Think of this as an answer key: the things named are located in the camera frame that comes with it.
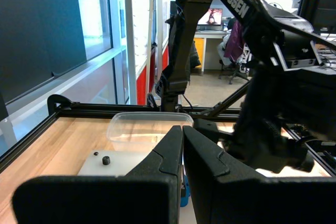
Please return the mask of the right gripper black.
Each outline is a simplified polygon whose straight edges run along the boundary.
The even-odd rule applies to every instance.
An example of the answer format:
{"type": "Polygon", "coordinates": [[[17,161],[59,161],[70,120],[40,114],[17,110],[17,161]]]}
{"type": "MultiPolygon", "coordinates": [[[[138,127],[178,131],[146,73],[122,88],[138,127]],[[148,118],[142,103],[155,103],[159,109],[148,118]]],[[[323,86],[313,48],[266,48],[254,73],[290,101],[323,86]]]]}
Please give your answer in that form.
{"type": "Polygon", "coordinates": [[[311,172],[314,158],[307,142],[281,135],[282,122],[278,117],[278,80],[263,74],[255,75],[246,84],[246,97],[233,132],[218,129],[213,121],[195,119],[195,129],[215,144],[222,143],[224,151],[253,169],[280,173],[286,166],[311,172]]]}

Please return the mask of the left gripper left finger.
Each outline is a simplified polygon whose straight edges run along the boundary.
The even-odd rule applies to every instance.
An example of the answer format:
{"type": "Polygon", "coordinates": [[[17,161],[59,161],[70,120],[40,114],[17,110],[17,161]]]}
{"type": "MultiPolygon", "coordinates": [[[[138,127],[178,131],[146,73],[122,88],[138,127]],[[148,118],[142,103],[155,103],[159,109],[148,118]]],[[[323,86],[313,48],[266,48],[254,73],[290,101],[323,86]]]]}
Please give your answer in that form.
{"type": "Polygon", "coordinates": [[[178,223],[183,132],[172,127],[125,176],[42,176],[12,196],[18,223],[178,223]]]}

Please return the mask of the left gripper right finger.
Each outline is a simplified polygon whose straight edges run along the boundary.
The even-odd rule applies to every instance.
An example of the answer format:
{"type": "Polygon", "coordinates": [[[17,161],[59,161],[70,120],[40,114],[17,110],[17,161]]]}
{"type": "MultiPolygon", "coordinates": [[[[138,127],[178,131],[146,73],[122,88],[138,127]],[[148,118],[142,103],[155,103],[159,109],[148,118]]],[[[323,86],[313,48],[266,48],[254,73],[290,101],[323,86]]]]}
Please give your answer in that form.
{"type": "Polygon", "coordinates": [[[333,177],[266,177],[185,126],[197,223],[335,223],[333,177]]]}

